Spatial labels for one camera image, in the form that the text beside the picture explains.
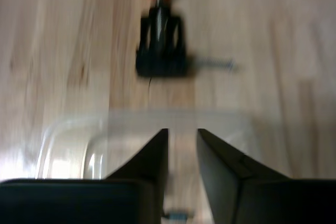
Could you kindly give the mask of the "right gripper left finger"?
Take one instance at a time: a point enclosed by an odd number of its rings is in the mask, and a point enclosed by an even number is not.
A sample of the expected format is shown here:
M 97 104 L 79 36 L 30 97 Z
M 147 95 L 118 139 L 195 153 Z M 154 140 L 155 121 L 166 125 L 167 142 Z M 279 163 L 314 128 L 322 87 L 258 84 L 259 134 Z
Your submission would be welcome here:
M 1 183 L 1 223 L 160 223 L 169 175 L 161 129 L 104 179 L 11 179 Z

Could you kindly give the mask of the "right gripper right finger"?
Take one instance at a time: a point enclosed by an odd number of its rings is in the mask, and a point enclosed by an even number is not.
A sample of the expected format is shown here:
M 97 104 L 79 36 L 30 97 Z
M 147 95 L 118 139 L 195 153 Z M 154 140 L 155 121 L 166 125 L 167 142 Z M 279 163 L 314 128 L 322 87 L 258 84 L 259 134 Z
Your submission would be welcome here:
M 333 179 L 289 178 L 206 129 L 197 155 L 215 223 L 335 223 Z

